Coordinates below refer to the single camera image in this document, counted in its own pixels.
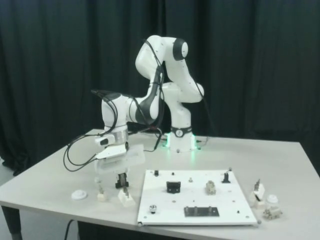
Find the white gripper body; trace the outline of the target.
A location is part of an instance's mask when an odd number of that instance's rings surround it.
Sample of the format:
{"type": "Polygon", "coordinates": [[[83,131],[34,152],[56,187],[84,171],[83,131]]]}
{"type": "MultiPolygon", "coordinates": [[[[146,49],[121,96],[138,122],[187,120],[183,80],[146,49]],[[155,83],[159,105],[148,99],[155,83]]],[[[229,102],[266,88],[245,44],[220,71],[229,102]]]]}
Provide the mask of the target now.
{"type": "Polygon", "coordinates": [[[127,173],[130,167],[143,164],[145,159],[142,144],[131,145],[128,149],[124,144],[109,145],[94,156],[95,176],[127,173]]]}

